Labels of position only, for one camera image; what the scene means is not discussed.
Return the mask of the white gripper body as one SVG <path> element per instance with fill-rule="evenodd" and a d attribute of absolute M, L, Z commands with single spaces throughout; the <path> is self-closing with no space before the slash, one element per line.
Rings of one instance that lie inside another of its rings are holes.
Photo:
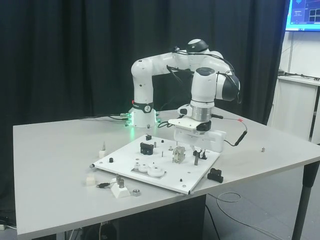
<path fill-rule="evenodd" d="M 189 145 L 193 151 L 199 148 L 212 152 L 222 152 L 227 133 L 220 130 L 189 131 L 176 128 L 173 136 L 175 141 Z"/>

